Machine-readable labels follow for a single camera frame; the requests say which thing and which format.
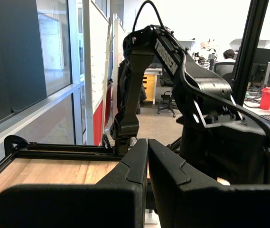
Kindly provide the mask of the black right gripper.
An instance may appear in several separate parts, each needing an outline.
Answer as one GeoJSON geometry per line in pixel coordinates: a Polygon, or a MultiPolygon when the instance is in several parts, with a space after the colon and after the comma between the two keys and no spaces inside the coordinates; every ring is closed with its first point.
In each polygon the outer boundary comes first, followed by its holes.
{"type": "Polygon", "coordinates": [[[252,119],[200,128],[185,117],[179,155],[211,178],[230,184],[270,184],[270,142],[252,119]]]}

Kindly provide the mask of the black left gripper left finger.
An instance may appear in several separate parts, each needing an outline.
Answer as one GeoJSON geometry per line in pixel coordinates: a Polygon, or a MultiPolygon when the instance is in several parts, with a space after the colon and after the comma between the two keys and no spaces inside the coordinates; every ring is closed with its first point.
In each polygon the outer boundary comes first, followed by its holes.
{"type": "Polygon", "coordinates": [[[94,185],[16,185],[0,193],[0,228],[141,228],[148,145],[140,139],[94,185]]]}

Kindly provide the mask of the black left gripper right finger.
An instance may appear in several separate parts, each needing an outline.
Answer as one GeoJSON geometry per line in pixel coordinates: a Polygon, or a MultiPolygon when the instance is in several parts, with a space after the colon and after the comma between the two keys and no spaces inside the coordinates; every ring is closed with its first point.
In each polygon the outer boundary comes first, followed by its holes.
{"type": "Polygon", "coordinates": [[[270,228],[270,185],[222,185],[154,139],[149,176],[163,228],[270,228]]]}

